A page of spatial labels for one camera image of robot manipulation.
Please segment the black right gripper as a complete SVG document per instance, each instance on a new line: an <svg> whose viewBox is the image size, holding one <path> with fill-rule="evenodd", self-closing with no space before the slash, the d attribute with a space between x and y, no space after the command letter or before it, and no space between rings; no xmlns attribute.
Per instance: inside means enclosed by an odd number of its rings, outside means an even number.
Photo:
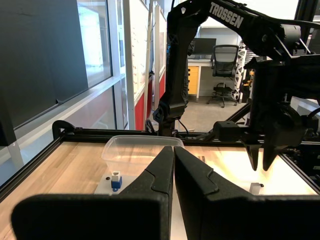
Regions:
<svg viewBox="0 0 320 240"><path fill-rule="evenodd" d="M220 141L241 140L251 167L256 171L262 146L258 136L263 135L262 167L268 171L285 148L285 145L277 146L271 141L301 141L319 131L316 114L300 115L286 97L320 99L320 56L297 56L283 63L252 59L247 67L255 73L249 124L240 127L234 120L217 121L214 136Z"/></svg>

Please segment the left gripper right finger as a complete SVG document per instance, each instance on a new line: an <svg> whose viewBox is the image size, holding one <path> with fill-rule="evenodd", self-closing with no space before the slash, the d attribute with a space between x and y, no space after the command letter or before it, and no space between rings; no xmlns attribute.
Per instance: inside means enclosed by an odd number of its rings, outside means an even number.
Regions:
<svg viewBox="0 0 320 240"><path fill-rule="evenodd" d="M182 147L174 148L174 178L190 240L317 240L320 198L253 195Z"/></svg>

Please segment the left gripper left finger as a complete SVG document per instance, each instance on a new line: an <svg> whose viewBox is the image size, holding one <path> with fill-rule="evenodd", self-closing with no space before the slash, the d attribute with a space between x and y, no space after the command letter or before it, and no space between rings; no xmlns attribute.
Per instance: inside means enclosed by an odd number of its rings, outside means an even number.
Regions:
<svg viewBox="0 0 320 240"><path fill-rule="evenodd" d="M11 214L18 240L167 240L174 151L164 147L125 189L108 194L38 194Z"/></svg>

